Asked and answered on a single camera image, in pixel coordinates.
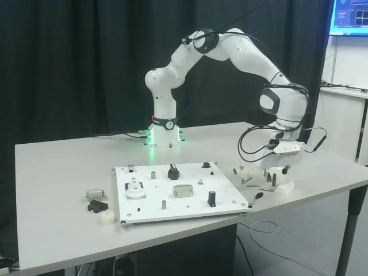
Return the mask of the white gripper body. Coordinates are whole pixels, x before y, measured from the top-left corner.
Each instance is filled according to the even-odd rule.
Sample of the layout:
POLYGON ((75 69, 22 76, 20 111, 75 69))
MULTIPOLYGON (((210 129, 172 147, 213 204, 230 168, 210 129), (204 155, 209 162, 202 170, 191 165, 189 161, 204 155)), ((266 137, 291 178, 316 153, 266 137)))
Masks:
POLYGON ((297 154, 271 154, 256 162, 256 166, 261 169, 273 167, 292 166, 302 161, 303 153, 300 151, 297 154))

